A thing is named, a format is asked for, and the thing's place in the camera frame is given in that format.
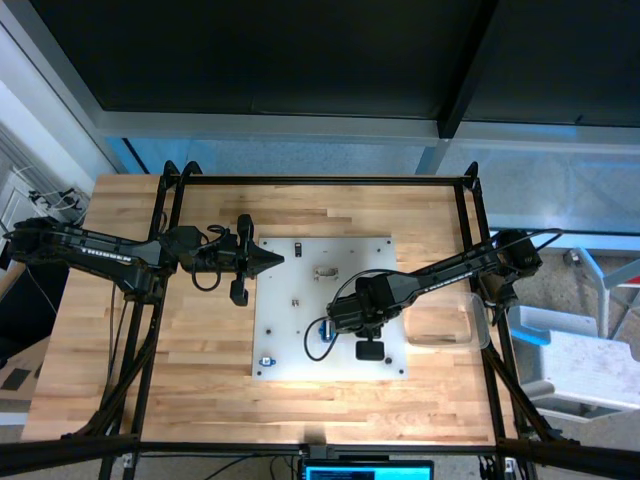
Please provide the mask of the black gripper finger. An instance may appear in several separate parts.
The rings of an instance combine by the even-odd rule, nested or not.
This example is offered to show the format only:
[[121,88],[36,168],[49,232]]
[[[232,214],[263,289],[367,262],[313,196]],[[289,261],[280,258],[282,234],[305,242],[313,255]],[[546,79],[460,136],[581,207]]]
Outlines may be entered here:
[[249,262],[249,276],[255,278],[262,272],[276,267],[284,262],[283,259],[258,259]]
[[249,257],[254,260],[283,260],[284,257],[272,251],[265,250],[251,241],[249,244]]

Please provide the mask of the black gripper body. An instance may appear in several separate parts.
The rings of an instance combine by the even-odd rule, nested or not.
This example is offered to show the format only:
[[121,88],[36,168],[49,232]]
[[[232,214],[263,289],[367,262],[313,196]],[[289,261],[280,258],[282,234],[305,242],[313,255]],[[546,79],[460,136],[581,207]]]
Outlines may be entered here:
[[245,280],[249,271],[249,246],[253,241],[254,224],[248,214],[237,219],[236,234],[228,234],[219,247],[219,265],[222,273],[234,273],[230,284],[230,299],[236,306],[247,306],[249,292]]
[[364,327],[355,334],[355,356],[359,361],[383,361],[385,346],[382,341],[382,327]]

